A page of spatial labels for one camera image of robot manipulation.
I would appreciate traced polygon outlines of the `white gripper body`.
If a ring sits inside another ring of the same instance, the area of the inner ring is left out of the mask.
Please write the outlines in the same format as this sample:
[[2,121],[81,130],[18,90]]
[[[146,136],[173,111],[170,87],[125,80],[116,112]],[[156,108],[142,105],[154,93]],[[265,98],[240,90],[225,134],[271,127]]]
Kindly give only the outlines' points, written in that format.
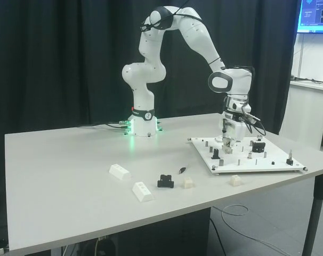
[[247,126],[244,122],[223,118],[222,133],[224,138],[228,138],[234,141],[242,141],[246,134],[246,131]]

